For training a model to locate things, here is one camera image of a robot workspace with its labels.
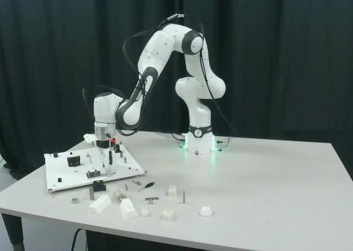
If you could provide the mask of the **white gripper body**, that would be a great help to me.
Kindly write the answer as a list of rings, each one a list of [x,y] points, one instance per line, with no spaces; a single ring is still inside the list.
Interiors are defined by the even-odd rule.
[[[98,152],[103,167],[114,165],[115,151],[113,148],[99,148]]]

